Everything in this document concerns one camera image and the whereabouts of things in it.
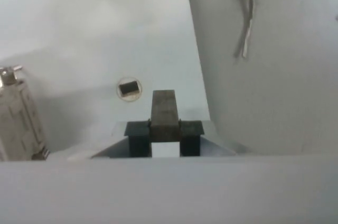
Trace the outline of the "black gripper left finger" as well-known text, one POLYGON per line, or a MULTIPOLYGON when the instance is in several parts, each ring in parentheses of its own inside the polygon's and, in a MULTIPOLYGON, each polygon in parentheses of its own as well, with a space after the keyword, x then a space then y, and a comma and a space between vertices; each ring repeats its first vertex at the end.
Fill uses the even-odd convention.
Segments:
POLYGON ((108 146, 104 146, 91 158, 143 158, 151 157, 149 122, 118 123, 113 131, 108 146))

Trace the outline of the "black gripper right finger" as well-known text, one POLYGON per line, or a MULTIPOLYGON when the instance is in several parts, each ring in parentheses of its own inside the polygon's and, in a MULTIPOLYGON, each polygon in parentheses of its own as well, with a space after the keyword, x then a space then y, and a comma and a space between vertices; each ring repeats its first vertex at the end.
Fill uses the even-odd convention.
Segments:
POLYGON ((235 156, 236 150, 231 144, 220 140, 212 125, 200 120, 180 121, 182 157, 235 156))

